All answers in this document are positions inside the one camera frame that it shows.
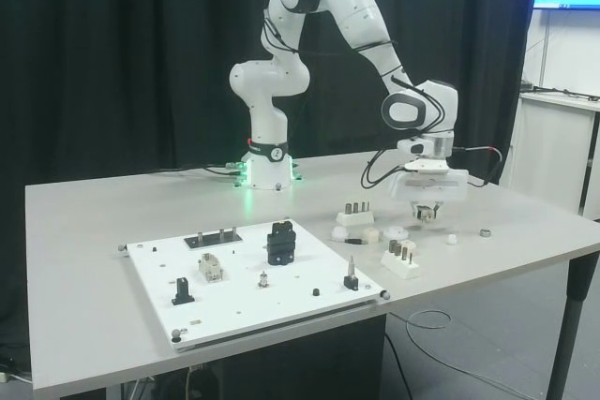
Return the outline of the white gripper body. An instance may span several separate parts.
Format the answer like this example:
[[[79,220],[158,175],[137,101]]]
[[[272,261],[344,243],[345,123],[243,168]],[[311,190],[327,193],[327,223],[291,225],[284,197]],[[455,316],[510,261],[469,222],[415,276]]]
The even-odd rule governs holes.
[[[446,173],[402,171],[391,179],[391,198],[403,202],[430,204],[462,201],[467,197],[468,172],[449,170]]]

